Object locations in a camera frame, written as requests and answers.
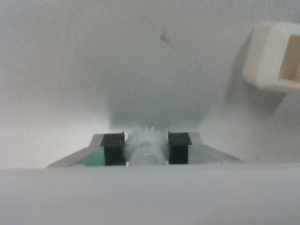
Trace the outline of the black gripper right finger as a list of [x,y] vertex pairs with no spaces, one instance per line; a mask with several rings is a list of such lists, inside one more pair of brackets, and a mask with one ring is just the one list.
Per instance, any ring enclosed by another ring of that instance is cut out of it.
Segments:
[[169,132],[169,164],[235,164],[243,161],[203,143],[198,132]]

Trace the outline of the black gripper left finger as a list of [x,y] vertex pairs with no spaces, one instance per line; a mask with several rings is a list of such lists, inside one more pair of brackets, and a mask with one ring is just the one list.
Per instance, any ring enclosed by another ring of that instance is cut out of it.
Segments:
[[94,134],[88,147],[65,156],[47,167],[126,165],[124,147],[125,134],[123,132]]

